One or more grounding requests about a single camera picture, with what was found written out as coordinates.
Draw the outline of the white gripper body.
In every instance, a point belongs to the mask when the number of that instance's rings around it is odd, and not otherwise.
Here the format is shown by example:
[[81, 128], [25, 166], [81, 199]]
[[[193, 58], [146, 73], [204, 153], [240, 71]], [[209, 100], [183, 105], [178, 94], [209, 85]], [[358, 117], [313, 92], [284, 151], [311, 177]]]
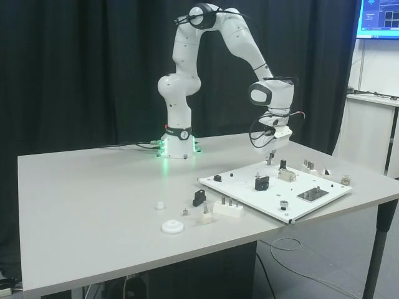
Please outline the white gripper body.
[[270, 152], [287, 145], [290, 137], [290, 135], [281, 138], [261, 136], [260, 138], [253, 140], [252, 143], [253, 147], [259, 154], [267, 155]]

